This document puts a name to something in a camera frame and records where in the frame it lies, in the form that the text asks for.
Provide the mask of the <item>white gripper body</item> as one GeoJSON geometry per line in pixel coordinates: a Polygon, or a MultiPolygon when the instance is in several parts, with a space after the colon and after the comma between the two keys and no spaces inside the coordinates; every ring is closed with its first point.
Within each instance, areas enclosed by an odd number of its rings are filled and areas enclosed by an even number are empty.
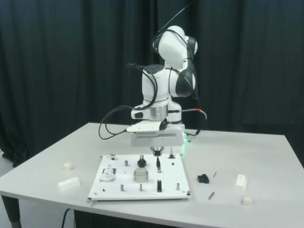
{"type": "Polygon", "coordinates": [[[133,147],[182,146],[184,143],[184,124],[168,124],[160,130],[160,123],[137,123],[130,126],[133,147]]]}

